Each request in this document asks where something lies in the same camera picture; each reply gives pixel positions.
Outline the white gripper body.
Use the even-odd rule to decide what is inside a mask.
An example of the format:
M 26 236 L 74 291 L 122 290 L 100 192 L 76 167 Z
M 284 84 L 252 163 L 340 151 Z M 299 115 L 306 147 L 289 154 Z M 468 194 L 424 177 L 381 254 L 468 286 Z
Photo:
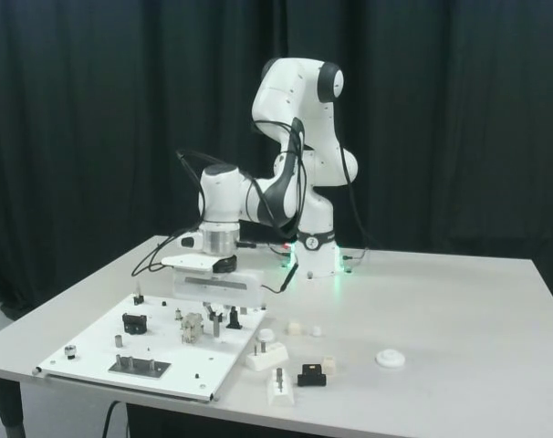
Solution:
M 173 270 L 175 298 L 235 307 L 260 307 L 264 303 L 264 273 L 238 269 L 224 274 L 196 274 Z

